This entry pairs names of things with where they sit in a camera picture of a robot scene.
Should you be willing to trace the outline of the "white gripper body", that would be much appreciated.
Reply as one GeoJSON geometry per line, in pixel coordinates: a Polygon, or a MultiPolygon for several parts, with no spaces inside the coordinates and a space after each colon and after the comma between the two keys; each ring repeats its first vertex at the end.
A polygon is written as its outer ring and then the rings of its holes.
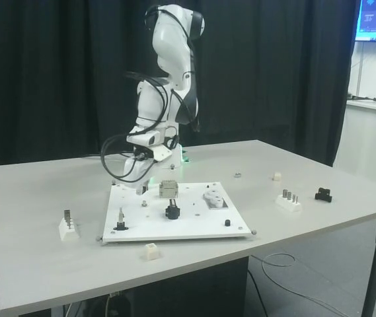
{"type": "Polygon", "coordinates": [[[122,183],[135,191],[147,191],[151,178],[150,170],[153,166],[153,159],[135,160],[127,158],[124,163],[122,183]]]}

